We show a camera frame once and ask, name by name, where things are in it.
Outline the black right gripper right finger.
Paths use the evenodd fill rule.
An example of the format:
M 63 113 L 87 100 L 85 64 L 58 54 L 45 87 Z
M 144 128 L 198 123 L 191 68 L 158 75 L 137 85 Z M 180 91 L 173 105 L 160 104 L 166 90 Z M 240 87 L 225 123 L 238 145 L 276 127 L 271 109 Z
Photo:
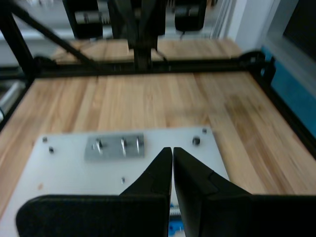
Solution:
M 315 196 L 255 195 L 182 148 L 173 151 L 176 195 L 188 237 L 313 237 Z

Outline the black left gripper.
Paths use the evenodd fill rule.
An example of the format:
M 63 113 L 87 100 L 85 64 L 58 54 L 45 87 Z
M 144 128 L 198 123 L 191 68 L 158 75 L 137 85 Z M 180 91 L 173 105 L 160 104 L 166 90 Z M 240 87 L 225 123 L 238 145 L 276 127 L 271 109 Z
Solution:
M 66 0 L 64 8 L 77 39 L 98 38 L 103 26 L 112 28 L 115 39 L 127 39 L 135 48 L 138 39 L 145 48 L 157 48 L 159 36 L 165 34 L 166 12 L 174 13 L 175 28 L 181 32 L 199 31 L 204 26 L 204 0 L 108 0 L 103 16 L 96 0 Z

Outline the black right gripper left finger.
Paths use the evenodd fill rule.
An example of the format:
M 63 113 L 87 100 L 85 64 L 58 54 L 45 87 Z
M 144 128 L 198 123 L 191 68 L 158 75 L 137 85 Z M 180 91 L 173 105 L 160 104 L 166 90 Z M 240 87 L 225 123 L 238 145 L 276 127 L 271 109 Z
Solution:
M 44 195 L 24 203 L 21 237 L 165 237 L 172 189 L 172 149 L 163 148 L 118 196 Z

